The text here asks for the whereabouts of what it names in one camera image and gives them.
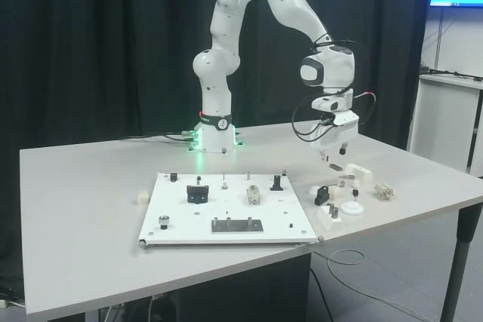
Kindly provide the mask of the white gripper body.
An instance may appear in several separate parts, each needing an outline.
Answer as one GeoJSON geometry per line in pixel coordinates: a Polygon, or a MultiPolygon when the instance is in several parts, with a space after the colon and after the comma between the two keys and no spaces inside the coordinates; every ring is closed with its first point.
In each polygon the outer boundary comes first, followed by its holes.
{"type": "Polygon", "coordinates": [[[358,116],[353,111],[328,113],[328,117],[321,120],[314,133],[309,135],[309,144],[312,149],[323,154],[331,148],[346,148],[357,136],[358,116]]]}

